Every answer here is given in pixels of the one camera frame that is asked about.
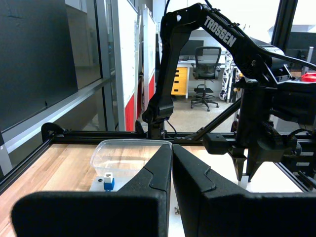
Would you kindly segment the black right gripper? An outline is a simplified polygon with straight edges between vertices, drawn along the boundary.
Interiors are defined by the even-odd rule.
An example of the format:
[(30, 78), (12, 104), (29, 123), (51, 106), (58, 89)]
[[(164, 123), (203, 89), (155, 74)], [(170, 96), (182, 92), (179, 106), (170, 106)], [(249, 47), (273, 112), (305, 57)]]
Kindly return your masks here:
[(222, 135), (207, 133), (203, 145), (209, 154), (231, 153), (237, 180), (241, 181), (248, 149), (247, 176), (251, 182), (261, 164), (266, 161), (281, 162), (283, 158), (297, 158), (300, 144), (294, 134), (281, 135), (269, 121), (270, 115), (296, 121), (298, 113), (294, 103), (300, 96), (299, 82), (284, 82), (276, 88), (253, 85), (243, 89), (236, 140), (230, 143)]

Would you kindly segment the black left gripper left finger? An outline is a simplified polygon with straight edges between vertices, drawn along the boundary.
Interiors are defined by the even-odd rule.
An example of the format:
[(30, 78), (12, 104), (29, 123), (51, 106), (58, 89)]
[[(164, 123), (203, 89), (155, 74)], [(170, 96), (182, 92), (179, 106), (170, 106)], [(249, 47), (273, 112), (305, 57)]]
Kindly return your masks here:
[(36, 192), (19, 199), (11, 221), (19, 237), (165, 237), (172, 150), (162, 145), (116, 192)]

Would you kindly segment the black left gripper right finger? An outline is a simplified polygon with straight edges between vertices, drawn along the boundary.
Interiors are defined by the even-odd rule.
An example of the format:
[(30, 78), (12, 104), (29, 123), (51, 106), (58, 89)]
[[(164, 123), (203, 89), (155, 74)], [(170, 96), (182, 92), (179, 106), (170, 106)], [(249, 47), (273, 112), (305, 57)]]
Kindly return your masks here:
[(180, 145), (173, 146), (173, 184), (188, 237), (313, 237), (313, 193), (251, 193)]

